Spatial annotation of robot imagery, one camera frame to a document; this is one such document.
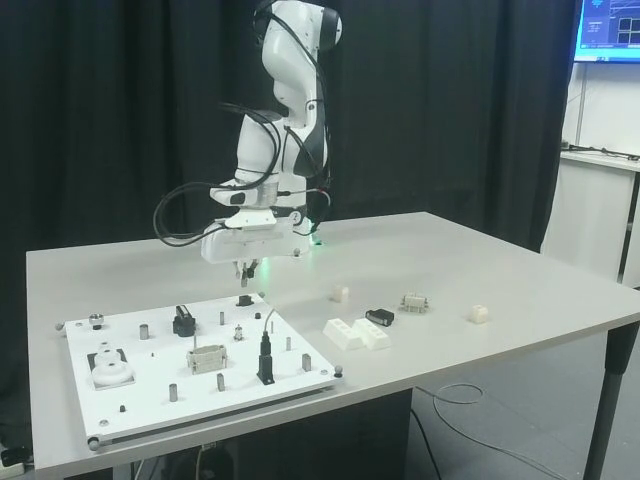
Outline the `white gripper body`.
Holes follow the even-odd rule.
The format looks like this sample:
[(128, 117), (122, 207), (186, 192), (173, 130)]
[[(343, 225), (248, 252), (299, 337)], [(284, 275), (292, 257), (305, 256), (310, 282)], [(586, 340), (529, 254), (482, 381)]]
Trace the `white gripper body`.
[(225, 228), (214, 223), (201, 241), (201, 256), (211, 264), (262, 260), (304, 252), (304, 237), (294, 232), (289, 221), (257, 229)]

